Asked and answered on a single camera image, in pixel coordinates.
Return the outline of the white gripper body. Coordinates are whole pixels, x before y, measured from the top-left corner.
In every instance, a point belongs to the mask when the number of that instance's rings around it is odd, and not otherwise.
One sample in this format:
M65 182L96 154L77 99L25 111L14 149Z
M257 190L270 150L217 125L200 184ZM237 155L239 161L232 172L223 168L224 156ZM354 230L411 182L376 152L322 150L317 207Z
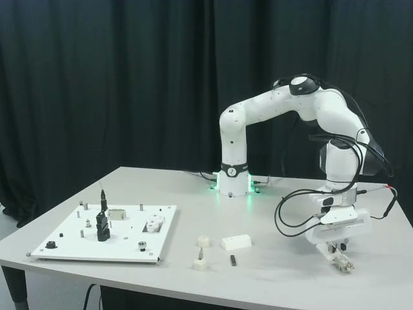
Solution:
M366 209L356 211L357 218L347 222L317 225L305 233L313 245L320 243L341 244L350 239L370 232L370 214Z

